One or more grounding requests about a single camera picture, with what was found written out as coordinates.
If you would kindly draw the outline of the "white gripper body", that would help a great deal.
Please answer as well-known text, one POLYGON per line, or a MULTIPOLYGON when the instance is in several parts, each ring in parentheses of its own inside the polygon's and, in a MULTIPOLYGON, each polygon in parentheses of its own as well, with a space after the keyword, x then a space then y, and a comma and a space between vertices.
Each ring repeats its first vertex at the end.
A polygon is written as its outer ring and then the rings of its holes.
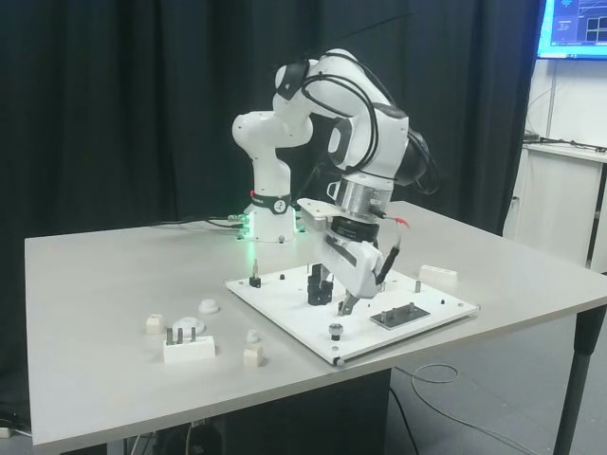
POLYGON ((351 296, 372 299, 377 294, 376 279, 383 254, 371 243, 323 234, 317 252, 321 264, 351 296))

